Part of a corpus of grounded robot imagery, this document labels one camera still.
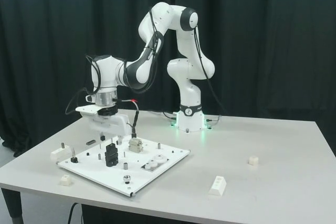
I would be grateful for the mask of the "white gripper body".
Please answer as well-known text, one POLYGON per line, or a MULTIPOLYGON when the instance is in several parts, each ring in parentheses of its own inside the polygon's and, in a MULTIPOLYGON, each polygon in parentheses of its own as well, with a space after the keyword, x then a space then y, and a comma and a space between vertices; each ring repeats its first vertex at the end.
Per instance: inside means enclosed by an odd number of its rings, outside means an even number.
POLYGON ((130 135, 132 130, 129 125, 129 118, 125 114, 111 116, 99 116, 97 114, 88 116, 90 127, 103 135, 130 135))

